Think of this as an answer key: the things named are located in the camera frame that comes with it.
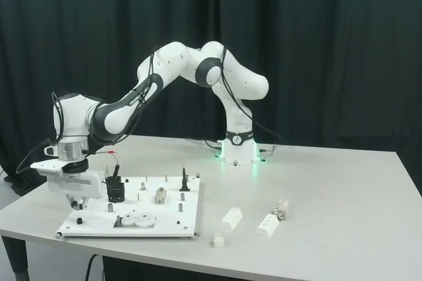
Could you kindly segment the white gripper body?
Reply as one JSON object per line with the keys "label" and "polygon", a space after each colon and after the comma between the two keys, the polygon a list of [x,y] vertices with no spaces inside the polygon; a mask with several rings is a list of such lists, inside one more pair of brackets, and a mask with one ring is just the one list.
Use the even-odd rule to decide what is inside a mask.
{"label": "white gripper body", "polygon": [[86,170],[75,174],[60,172],[47,176],[51,191],[88,199],[100,199],[106,195],[104,182],[104,172],[98,170]]}

